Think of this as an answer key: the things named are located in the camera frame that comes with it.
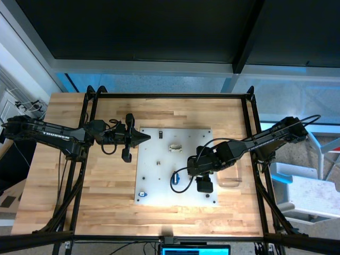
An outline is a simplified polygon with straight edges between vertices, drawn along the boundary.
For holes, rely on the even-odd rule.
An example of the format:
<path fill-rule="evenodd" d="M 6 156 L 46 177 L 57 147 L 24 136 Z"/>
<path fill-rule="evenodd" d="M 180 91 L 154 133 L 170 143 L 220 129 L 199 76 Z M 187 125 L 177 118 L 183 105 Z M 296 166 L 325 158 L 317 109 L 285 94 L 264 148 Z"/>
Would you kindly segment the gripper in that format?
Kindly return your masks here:
<path fill-rule="evenodd" d="M 130 147 L 132 142 L 132 130 L 134 128 L 135 119 L 132 113 L 128 113 L 125 117 L 125 124 L 119 122 L 115 128 L 114 141 L 116 145 L 124 145 L 122 150 L 122 159 L 126 163 L 132 161 L 132 155 L 130 154 Z M 136 147 L 139 144 L 151 139 L 151 136 L 137 130 L 133 130 L 133 146 Z"/>
<path fill-rule="evenodd" d="M 212 193 L 213 183 L 209 175 L 217 171 L 219 160 L 214 155 L 189 157 L 187 160 L 188 174 L 194 177 L 197 184 L 197 191 L 201 193 Z"/>

